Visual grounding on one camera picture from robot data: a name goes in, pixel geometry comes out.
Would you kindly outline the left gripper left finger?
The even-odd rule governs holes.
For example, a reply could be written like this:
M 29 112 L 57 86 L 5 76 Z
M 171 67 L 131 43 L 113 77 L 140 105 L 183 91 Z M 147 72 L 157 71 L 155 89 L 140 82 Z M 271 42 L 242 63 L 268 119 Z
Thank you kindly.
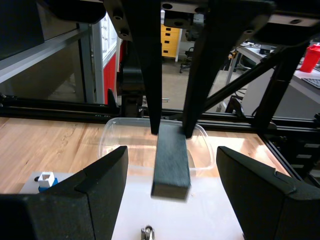
M 128 171 L 120 146 L 38 194 L 1 194 L 2 240 L 110 240 Z

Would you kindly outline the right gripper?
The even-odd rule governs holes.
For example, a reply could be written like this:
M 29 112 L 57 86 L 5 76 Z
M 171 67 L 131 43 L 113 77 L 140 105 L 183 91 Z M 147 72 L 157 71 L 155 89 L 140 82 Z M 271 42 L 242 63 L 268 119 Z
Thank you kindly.
M 268 22 L 245 40 L 295 46 L 320 34 L 317 0 L 268 0 Z M 180 29 L 194 26 L 194 16 L 209 11 L 209 0 L 52 0 L 49 10 L 62 20 L 95 24 L 109 15 L 117 35 L 133 43 L 140 64 L 150 129 L 157 135 L 162 113 L 161 24 Z

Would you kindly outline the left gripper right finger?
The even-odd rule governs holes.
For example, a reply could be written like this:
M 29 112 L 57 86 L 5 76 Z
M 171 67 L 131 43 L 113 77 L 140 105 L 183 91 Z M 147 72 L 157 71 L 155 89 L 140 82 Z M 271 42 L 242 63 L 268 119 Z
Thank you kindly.
M 319 188 L 219 146 L 216 165 L 247 240 L 318 240 Z

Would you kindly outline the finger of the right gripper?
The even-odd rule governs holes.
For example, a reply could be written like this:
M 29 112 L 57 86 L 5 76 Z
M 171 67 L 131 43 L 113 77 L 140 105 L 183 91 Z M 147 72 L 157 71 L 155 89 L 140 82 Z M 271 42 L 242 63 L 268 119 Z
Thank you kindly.
M 186 138 L 194 127 L 213 82 L 229 52 L 261 29 L 273 12 L 267 0 L 210 0 L 201 34 L 194 44 L 182 127 Z

